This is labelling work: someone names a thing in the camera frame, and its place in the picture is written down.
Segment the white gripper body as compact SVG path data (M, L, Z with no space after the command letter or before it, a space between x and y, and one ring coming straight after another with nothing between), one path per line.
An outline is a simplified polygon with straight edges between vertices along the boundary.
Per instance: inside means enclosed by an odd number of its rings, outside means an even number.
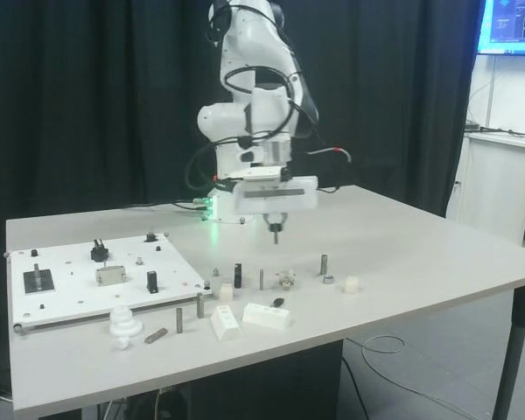
M287 182L240 181L233 189L237 214L281 214L314 209L318 205L319 180L294 177Z

